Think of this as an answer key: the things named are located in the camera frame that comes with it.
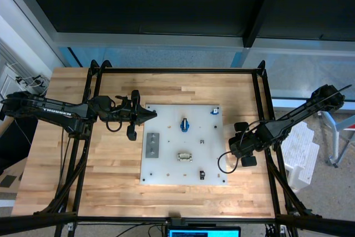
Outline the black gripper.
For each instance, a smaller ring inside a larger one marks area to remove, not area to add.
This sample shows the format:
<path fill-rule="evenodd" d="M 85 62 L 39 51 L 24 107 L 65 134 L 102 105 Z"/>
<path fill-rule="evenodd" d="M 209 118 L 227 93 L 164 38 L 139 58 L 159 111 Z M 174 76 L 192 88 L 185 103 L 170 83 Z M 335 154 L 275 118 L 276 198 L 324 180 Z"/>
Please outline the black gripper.
<path fill-rule="evenodd" d="M 260 144 L 256 136 L 256 129 L 260 122 L 237 122 L 234 124 L 235 136 L 229 139 L 229 148 L 243 167 L 254 167 L 257 159 L 253 151 Z"/>
<path fill-rule="evenodd" d="M 140 93 L 138 90 L 131 92 L 131 99 L 119 95 L 116 95 L 115 98 L 120 99 L 121 104 L 114 109 L 114 117 L 120 123 L 129 123 L 126 135 L 129 140 L 136 140 L 137 132 L 135 131 L 135 126 L 141 126 L 146 121 L 156 118 L 157 113 L 140 105 Z"/>

